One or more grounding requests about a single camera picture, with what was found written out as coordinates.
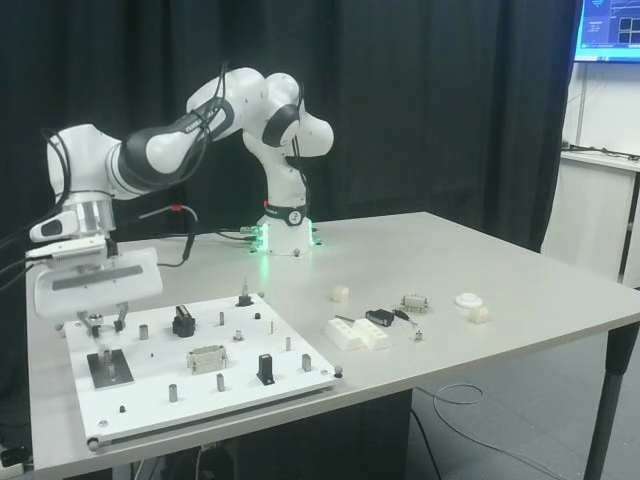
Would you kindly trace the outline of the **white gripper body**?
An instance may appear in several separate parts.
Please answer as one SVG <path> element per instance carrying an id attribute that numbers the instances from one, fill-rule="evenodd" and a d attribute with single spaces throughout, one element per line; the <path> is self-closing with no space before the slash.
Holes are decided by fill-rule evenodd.
<path id="1" fill-rule="evenodd" d="M 35 313 L 56 318 L 158 295 L 163 290 L 154 248 L 125 252 L 98 264 L 47 269 L 34 282 Z"/>

